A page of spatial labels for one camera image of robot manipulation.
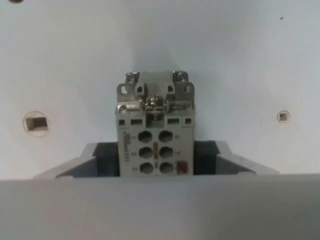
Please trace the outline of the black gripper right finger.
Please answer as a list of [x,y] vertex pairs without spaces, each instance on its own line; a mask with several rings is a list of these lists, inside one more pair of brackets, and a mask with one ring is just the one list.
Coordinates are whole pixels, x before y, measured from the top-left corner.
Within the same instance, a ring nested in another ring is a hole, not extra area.
[[195,141],[195,175],[278,175],[279,171],[235,154],[223,140]]

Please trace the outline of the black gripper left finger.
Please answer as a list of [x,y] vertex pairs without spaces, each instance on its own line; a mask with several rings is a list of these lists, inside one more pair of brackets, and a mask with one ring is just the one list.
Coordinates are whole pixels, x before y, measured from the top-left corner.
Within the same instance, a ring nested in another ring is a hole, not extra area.
[[118,144],[116,142],[88,143],[80,156],[45,170],[34,179],[99,178],[120,176]]

